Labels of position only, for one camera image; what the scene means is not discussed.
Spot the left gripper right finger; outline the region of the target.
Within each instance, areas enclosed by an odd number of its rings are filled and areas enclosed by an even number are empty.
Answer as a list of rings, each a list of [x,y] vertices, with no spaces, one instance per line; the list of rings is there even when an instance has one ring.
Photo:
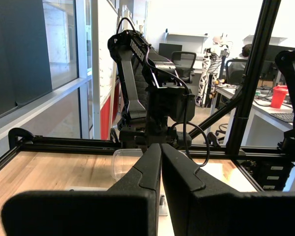
[[[162,180],[177,236],[295,236],[295,193],[239,192],[168,144]]]

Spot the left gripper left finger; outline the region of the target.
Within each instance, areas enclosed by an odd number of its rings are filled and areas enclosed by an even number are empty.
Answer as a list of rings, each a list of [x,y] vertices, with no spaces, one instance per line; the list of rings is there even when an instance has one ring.
[[[3,205],[8,236],[155,236],[161,147],[152,144],[106,191],[26,191]]]

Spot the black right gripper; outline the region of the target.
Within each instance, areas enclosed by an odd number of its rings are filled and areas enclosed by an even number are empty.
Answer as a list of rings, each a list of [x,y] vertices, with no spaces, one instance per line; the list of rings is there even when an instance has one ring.
[[[183,123],[174,123],[172,126],[152,127],[148,125],[142,135],[137,135],[137,145],[149,147],[151,144],[171,144],[179,147],[191,147],[192,138],[187,132],[177,131],[176,126]]]

